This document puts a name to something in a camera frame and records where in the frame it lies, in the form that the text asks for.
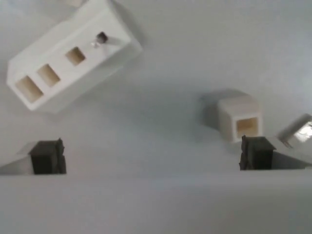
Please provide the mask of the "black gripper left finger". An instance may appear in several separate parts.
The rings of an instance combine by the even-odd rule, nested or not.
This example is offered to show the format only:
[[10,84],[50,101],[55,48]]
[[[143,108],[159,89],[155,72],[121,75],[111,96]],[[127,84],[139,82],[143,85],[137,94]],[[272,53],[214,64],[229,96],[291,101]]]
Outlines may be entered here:
[[1,175],[65,175],[64,144],[57,140],[40,140],[23,146],[14,160],[0,166]]

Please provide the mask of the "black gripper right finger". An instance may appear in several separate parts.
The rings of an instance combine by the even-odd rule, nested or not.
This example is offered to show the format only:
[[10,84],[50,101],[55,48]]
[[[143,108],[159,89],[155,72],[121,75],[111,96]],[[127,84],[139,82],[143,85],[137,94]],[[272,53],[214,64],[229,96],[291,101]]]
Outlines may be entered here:
[[275,137],[243,136],[240,170],[302,170],[312,168],[312,157],[287,147]]

